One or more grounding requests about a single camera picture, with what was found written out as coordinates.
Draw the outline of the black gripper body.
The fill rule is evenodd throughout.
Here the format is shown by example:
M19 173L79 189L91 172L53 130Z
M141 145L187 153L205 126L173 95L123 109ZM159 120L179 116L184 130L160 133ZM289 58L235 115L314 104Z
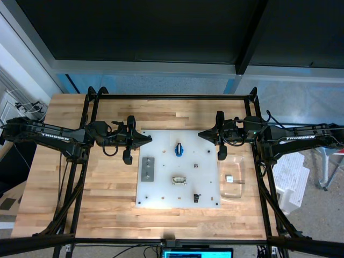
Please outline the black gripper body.
M243 135L239 132L237 122L235 120L225 120L225 114L223 111L217 111L216 114L216 126L218 136L218 160L225 160L227 158L228 144L232 147L240 147L243 145Z
M126 125L118 121L112 121L111 123L118 127L111 133L110 143L117 148L125 147L123 151L123 161L126 165L131 165L133 160L131 150L134 148L134 130L136 127L135 118L134 116L128 116Z

